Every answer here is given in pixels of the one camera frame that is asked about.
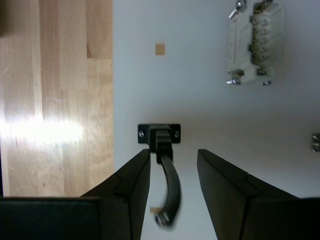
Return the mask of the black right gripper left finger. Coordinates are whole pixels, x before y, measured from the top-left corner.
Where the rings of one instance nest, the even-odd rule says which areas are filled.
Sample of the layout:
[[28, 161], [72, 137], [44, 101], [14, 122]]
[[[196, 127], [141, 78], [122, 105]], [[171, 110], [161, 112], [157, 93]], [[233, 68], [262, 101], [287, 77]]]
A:
[[79, 197], [2, 197], [3, 240], [138, 240], [150, 189], [151, 161], [140, 151]]

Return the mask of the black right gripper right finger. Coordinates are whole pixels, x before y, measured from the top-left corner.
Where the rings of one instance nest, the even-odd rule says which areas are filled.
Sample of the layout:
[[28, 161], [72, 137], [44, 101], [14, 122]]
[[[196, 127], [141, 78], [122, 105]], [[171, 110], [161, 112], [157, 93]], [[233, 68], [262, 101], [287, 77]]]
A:
[[296, 197], [206, 149], [198, 150], [197, 170], [217, 239], [320, 238], [318, 197]]

